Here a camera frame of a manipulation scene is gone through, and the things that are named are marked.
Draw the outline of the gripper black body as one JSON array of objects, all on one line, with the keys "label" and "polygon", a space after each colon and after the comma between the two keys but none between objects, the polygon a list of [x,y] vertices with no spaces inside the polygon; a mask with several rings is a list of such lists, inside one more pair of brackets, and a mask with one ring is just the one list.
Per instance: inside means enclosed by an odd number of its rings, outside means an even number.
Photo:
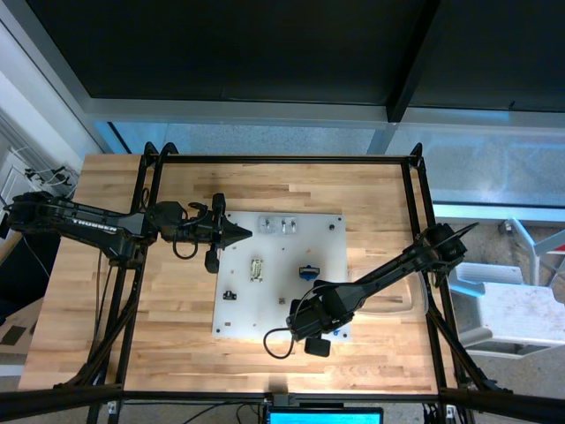
[{"label": "gripper black body", "polygon": [[200,245],[208,245],[205,254],[205,269],[208,273],[217,273],[220,268],[218,249],[222,237],[222,220],[224,219],[226,201],[223,193],[216,193],[212,197],[212,206],[190,202],[188,207],[197,210],[196,216],[187,219],[183,226],[183,234],[187,237],[186,243],[193,244],[193,251],[184,260],[194,258]]},{"label": "gripper black body", "polygon": [[286,319],[292,339],[304,340],[307,354],[327,358],[331,341],[322,336],[349,323],[353,312],[345,306],[336,291],[315,294],[311,298],[294,299]]}]

